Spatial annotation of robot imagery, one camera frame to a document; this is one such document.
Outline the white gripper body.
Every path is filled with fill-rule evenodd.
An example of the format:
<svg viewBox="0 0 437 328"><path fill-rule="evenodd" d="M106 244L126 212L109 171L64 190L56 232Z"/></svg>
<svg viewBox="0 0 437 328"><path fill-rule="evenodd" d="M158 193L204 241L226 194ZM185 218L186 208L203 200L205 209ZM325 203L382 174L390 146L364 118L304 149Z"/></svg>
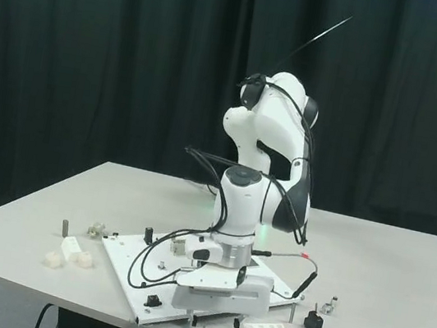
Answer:
<svg viewBox="0 0 437 328"><path fill-rule="evenodd" d="M269 310L273 278L246 275L235 289L198 289L178 285L172 305L217 313L263 316Z"/></svg>

